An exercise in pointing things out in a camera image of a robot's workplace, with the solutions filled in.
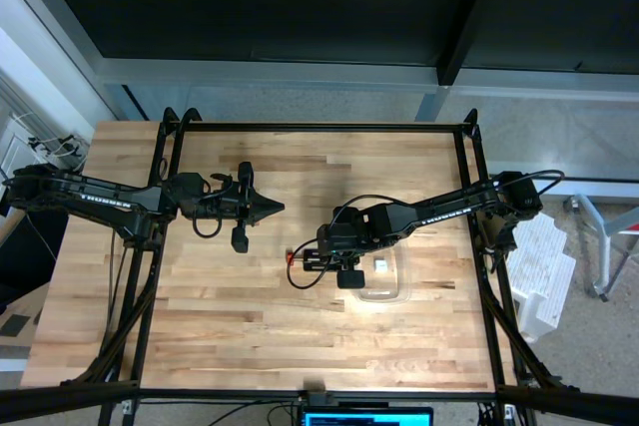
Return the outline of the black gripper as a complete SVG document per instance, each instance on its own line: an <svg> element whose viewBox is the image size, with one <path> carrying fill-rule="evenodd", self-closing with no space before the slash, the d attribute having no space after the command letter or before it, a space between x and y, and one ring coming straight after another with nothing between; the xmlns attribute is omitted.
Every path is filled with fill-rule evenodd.
<svg viewBox="0 0 639 426"><path fill-rule="evenodd" d="M364 272L356 269L359 258L365 253L365 232L350 223L324 224L317 232L320 263L328 271L336 272L339 289L365 287Z"/></svg>
<svg viewBox="0 0 639 426"><path fill-rule="evenodd" d="M232 229L231 245L235 252L247 252L249 239L246 226L252 208L252 224L257 224L269 216L280 213L285 205L261 195L254 186L254 170L250 162L241 162L238 177L231 181L229 189L223 194L221 208L223 219L233 219L236 225Z"/></svg>

